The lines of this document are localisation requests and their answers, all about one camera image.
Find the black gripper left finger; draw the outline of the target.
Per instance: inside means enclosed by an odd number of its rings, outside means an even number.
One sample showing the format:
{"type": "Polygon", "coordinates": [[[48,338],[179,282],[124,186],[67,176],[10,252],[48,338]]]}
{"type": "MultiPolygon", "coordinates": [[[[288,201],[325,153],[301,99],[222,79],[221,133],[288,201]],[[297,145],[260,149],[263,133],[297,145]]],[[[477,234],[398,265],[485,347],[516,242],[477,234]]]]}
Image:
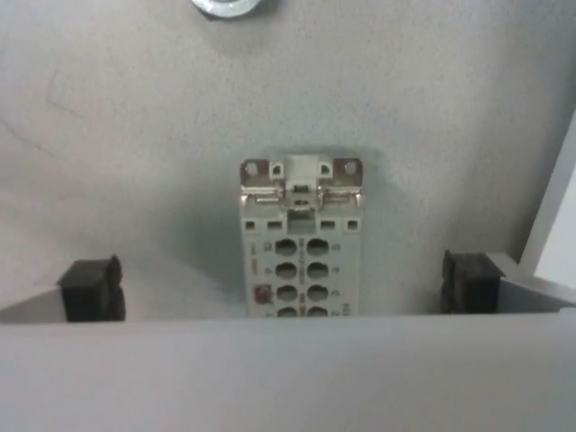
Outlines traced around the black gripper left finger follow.
{"type": "Polygon", "coordinates": [[[50,290],[1,309],[3,324],[124,322],[126,316],[116,255],[78,259],[50,290]]]}

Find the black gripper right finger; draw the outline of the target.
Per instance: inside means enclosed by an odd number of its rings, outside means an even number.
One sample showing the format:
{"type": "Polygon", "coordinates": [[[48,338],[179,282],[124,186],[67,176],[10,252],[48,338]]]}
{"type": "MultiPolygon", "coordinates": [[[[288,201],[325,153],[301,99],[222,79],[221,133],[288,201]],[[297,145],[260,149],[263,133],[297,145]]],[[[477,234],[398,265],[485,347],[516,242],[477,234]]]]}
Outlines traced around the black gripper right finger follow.
{"type": "Polygon", "coordinates": [[[444,314],[531,314],[575,310],[575,290],[523,270],[506,253],[447,250],[442,263],[444,314]]]}

